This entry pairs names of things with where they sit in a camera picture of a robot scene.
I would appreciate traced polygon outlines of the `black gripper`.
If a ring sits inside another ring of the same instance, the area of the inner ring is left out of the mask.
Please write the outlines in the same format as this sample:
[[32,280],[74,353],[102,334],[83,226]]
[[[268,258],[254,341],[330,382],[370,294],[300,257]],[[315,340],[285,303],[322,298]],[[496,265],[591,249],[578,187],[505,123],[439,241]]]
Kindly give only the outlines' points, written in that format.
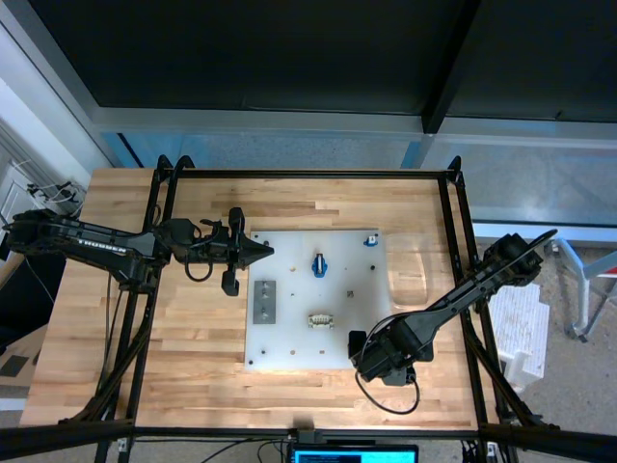
[[[228,214],[228,224],[217,224],[217,230],[211,241],[211,262],[225,265],[227,269],[222,274],[221,288],[225,295],[238,295],[239,282],[236,279],[237,267],[242,267],[241,253],[243,243],[246,241],[245,216],[240,207],[233,207]],[[248,240],[248,264],[274,255],[274,249],[268,244]]]
[[386,386],[403,387],[416,381],[416,371],[400,351],[371,343],[355,355],[355,368],[361,379],[380,379]]

